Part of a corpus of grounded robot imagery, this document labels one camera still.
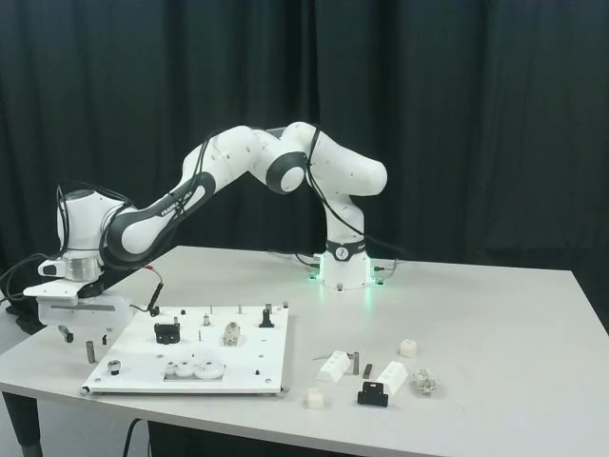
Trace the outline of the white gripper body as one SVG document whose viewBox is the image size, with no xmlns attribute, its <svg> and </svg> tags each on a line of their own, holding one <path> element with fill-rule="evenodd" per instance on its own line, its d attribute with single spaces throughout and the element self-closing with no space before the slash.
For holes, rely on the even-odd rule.
<svg viewBox="0 0 609 457">
<path fill-rule="evenodd" d="M 79 298 L 41 297 L 39 319 L 53 327 L 120 330 L 130 323 L 130 300 L 116 292 Z"/>
</svg>

